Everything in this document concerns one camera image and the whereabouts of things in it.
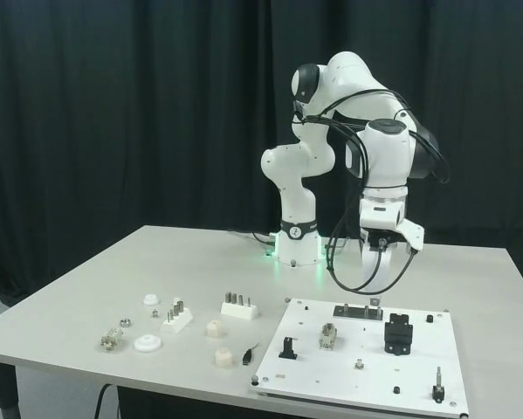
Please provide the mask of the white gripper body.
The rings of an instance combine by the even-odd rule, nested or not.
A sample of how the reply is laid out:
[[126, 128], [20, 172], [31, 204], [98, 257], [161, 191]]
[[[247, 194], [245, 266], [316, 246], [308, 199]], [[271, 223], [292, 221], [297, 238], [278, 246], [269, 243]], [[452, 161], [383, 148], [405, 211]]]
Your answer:
[[[366, 283], [375, 270], [378, 258], [378, 250], [371, 250], [369, 244], [361, 247], [361, 279]], [[400, 244], [391, 244], [382, 252], [381, 261], [373, 280], [361, 288], [362, 292], [377, 292], [390, 285], [399, 270], [391, 267], [393, 261], [398, 262], [403, 258]]]

